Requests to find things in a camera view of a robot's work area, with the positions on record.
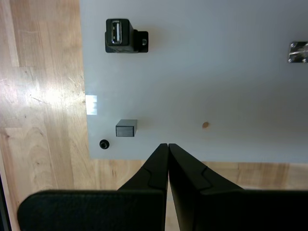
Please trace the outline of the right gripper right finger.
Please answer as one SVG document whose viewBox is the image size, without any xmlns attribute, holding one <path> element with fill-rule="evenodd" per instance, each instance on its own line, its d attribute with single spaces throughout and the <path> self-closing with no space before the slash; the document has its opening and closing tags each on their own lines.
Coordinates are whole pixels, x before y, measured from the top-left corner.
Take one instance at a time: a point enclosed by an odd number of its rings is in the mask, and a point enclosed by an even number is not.
<svg viewBox="0 0 308 231">
<path fill-rule="evenodd" d="M 306 191 L 246 190 L 176 144 L 169 181 L 182 231 L 305 231 Z"/>
</svg>

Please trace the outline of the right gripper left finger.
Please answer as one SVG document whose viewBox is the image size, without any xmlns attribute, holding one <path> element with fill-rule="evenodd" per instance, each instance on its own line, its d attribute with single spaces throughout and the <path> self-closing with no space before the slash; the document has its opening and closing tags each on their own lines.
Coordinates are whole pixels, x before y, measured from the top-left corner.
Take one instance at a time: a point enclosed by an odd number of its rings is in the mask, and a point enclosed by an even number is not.
<svg viewBox="0 0 308 231">
<path fill-rule="evenodd" d="M 118 190 L 46 190 L 18 207 L 22 231 L 163 231 L 168 145 L 160 144 Z"/>
</svg>

